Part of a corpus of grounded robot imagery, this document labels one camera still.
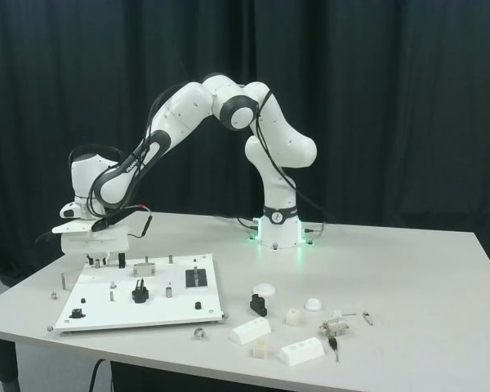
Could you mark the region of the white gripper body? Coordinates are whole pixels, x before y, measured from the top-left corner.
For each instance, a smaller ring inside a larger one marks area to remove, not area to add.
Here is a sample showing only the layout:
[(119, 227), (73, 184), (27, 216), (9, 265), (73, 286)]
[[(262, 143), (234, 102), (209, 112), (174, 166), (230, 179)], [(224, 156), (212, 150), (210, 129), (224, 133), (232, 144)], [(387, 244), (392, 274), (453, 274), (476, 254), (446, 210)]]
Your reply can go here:
[(93, 232), (92, 223), (65, 223), (60, 226), (61, 250), (64, 254), (125, 252), (129, 248), (128, 227), (111, 225)]

